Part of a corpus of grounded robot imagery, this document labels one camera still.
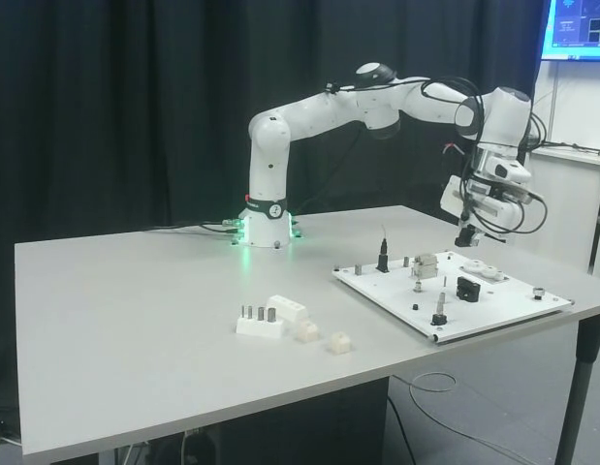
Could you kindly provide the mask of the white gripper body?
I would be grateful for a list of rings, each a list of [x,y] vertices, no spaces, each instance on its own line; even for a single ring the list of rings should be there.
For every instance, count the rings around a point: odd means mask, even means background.
[[[473,225],[481,228],[483,225],[478,219],[491,228],[514,228],[521,221],[521,208],[516,202],[494,199],[490,196],[468,194],[466,196],[467,220],[460,220],[462,226]]]

